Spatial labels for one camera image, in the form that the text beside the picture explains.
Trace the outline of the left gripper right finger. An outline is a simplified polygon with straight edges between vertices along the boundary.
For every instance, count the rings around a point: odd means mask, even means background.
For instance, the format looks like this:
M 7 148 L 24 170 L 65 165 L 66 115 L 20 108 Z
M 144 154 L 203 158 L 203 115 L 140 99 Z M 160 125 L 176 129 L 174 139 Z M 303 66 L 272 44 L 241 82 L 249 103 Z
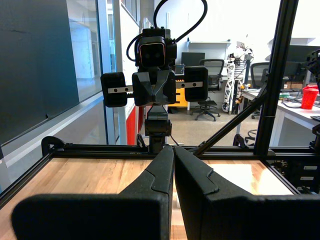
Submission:
M 175 148 L 175 186 L 190 240 L 317 240 L 315 194 L 254 195 L 182 147 Z

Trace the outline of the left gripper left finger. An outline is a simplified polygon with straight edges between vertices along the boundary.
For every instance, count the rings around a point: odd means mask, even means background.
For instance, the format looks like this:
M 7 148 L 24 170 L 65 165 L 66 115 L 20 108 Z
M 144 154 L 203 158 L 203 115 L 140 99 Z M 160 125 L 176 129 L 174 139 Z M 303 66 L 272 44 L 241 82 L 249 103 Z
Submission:
M 38 194 L 11 214 L 19 240 L 168 240 L 174 151 L 164 147 L 119 194 Z

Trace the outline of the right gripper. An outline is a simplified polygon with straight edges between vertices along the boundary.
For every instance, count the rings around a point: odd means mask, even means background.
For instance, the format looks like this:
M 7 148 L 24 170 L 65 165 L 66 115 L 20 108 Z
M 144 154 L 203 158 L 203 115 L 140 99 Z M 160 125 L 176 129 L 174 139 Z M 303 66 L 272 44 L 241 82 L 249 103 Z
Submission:
M 208 97 L 209 71 L 205 66 L 191 66 L 183 75 L 173 70 L 144 71 L 132 74 L 126 85 L 123 72 L 105 73 L 100 77 L 104 103 L 109 108 L 124 107 L 129 98 L 136 106 L 170 105 L 176 102 L 176 90 L 184 89 L 187 102 L 204 101 Z

